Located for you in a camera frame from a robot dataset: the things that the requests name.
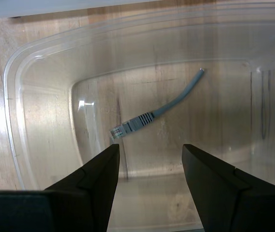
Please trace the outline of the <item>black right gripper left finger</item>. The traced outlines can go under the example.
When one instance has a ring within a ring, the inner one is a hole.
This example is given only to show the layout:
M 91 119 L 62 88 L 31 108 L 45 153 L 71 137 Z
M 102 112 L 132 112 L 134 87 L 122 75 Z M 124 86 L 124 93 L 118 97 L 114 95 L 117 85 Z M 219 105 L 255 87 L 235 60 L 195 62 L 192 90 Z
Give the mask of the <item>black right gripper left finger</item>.
M 113 144 L 44 190 L 0 190 L 0 232 L 105 232 L 119 178 Z

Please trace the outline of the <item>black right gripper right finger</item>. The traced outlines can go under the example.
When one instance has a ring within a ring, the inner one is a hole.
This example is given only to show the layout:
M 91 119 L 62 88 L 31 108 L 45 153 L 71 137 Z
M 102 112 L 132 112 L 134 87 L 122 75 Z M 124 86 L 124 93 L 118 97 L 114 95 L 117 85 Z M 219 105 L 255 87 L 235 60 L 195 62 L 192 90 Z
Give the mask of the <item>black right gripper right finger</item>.
M 275 232 L 275 185 L 190 144 L 182 164 L 206 232 Z

